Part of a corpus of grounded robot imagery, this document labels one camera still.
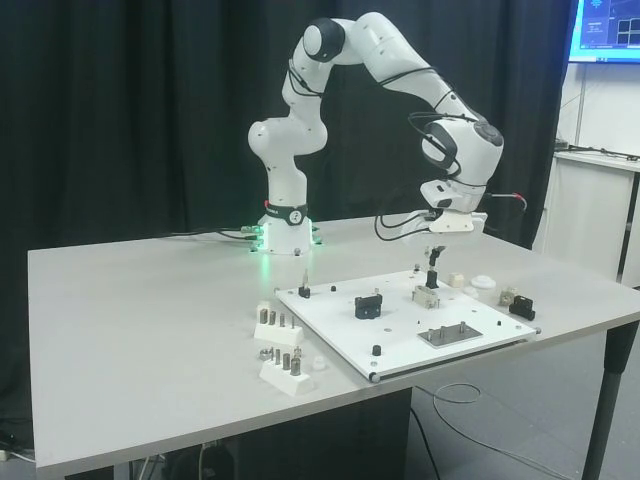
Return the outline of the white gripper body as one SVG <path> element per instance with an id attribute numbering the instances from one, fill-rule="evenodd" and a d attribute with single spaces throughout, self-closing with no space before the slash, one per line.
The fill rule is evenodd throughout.
<path id="1" fill-rule="evenodd" d="M 417 217 L 401 228 L 402 241 L 408 245 L 458 246 L 472 243 L 483 233 L 486 214 L 444 210 L 417 211 Z"/>

